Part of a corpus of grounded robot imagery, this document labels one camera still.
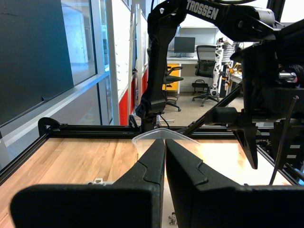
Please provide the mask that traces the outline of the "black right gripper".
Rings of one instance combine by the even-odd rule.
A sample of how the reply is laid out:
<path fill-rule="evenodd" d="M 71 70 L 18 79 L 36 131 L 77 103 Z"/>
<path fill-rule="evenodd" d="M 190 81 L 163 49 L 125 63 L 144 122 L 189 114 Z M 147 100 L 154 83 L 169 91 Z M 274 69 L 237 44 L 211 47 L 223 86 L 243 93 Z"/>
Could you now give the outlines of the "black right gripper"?
<path fill-rule="evenodd" d="M 206 125 L 237 126 L 234 136 L 252 169 L 258 168 L 256 135 L 253 121 L 277 121 L 288 112 L 304 119 L 304 68 L 298 63 L 280 63 L 274 52 L 235 54 L 241 59 L 244 109 L 236 111 L 222 103 L 205 115 Z"/>

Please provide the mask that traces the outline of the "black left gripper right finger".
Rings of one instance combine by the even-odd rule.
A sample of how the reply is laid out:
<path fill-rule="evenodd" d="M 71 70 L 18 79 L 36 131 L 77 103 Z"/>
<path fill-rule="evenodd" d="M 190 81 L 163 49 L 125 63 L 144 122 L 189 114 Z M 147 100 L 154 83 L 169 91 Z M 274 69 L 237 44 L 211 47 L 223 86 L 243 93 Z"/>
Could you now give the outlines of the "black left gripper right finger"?
<path fill-rule="evenodd" d="M 240 185 L 172 139 L 166 172 L 180 228 L 301 228 L 302 186 Z"/>

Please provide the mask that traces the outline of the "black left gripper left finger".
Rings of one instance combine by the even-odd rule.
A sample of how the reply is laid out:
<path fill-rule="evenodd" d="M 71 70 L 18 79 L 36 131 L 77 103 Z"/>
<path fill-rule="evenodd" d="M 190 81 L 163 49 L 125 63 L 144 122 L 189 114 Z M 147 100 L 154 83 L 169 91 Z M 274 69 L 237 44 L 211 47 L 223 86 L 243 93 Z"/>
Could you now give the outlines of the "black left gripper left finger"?
<path fill-rule="evenodd" d="M 162 223 L 165 145 L 155 140 L 110 185 L 34 185 L 12 199 L 18 228 L 159 228 Z"/>

